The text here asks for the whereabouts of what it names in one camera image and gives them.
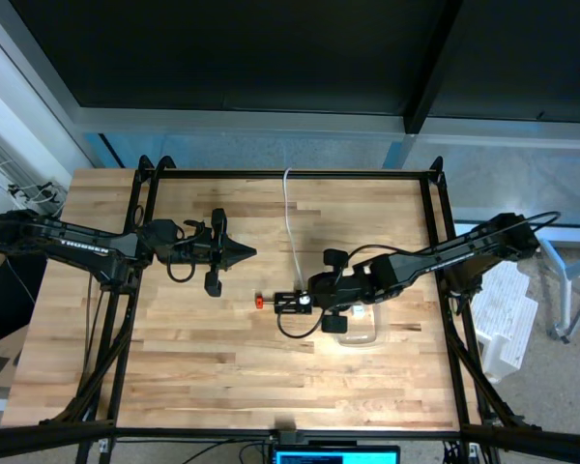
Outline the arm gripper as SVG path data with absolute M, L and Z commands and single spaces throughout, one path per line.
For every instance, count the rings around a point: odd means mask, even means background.
M 211 223 L 204 226 L 192 246 L 192 258 L 195 266 L 208 266 L 204 277 L 204 289 L 210 297 L 221 296 L 221 282 L 218 272 L 222 264 L 224 248 L 227 250 L 226 267 L 231 268 L 242 261 L 257 255 L 255 248 L 240 244 L 226 237 L 227 217 L 223 209 L 213 209 Z
M 320 306 L 323 309 L 321 330 L 325 334 L 346 334 L 348 331 L 347 317 L 341 312 L 349 308 L 339 289 L 343 271 L 347 269 L 349 253 L 339 249 L 326 249 L 323 253 L 324 265 L 331 269 L 321 276 Z

